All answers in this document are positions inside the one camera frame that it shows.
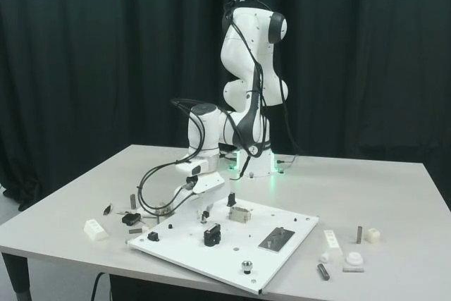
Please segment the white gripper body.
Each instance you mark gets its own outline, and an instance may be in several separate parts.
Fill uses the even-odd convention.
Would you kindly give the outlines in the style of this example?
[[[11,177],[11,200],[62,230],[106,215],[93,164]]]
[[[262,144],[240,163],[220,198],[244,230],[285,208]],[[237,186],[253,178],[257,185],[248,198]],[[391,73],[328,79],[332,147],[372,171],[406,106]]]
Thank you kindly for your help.
[[[192,194],[193,189],[187,190],[185,188],[177,188],[174,190],[174,200],[171,203],[171,207],[174,209],[179,205],[186,197]],[[220,199],[228,196],[228,189],[223,186],[215,188],[213,190],[203,192],[199,195],[193,195],[186,201],[184,201],[176,211],[204,211],[209,208],[210,205],[219,201]]]

